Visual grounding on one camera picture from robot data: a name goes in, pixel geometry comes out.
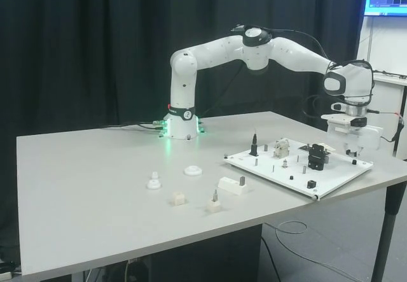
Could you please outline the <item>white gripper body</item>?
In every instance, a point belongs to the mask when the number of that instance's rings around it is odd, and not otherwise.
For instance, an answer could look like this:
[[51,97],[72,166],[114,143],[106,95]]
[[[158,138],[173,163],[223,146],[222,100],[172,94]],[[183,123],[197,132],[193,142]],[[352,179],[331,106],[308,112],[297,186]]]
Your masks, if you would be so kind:
[[328,123],[327,134],[345,151],[377,150],[380,147],[381,128],[375,126],[351,127]]

